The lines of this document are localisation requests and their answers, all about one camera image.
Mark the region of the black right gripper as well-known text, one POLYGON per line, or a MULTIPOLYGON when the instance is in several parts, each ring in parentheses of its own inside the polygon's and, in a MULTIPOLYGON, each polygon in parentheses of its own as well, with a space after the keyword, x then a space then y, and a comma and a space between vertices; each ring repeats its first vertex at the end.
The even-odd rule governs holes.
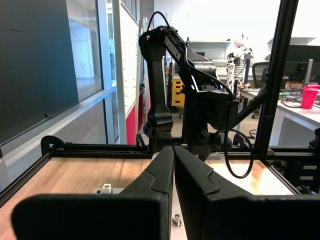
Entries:
POLYGON ((233 101, 227 93, 200 92, 186 95, 182 137, 190 152, 199 152, 205 161, 212 150, 230 150, 232 143, 223 134, 209 133, 208 125, 223 133, 233 127, 233 101))

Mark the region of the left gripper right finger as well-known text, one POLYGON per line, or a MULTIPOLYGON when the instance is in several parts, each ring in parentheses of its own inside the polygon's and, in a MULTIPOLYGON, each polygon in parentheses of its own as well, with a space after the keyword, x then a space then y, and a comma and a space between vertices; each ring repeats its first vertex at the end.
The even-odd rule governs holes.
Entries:
POLYGON ((190 240, 317 240, 316 194, 254 195, 177 146, 175 186, 190 240))

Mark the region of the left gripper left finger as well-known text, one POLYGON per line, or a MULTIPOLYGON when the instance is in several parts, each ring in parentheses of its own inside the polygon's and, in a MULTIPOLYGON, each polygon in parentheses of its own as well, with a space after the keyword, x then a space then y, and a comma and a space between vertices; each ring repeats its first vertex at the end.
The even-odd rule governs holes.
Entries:
POLYGON ((38 194, 20 201, 19 240, 168 240, 174 151, 165 146, 119 194, 38 194))

